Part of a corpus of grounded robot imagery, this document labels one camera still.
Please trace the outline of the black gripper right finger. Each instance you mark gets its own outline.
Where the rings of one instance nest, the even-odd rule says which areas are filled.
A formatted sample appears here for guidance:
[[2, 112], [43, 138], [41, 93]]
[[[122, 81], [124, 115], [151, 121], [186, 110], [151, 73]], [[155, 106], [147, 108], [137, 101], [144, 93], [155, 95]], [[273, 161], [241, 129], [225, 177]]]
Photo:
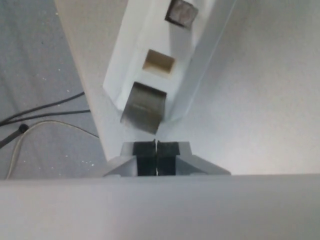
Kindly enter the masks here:
[[159, 176], [231, 174], [230, 171], [194, 155], [187, 141], [157, 143], [157, 172]]

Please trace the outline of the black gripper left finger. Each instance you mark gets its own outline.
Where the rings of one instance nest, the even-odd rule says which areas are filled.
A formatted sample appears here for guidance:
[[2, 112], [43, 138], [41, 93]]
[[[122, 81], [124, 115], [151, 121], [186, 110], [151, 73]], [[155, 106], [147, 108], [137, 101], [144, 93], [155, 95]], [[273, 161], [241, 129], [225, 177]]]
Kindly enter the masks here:
[[120, 155], [107, 162], [104, 177], [141, 177], [156, 175], [156, 142], [125, 142]]

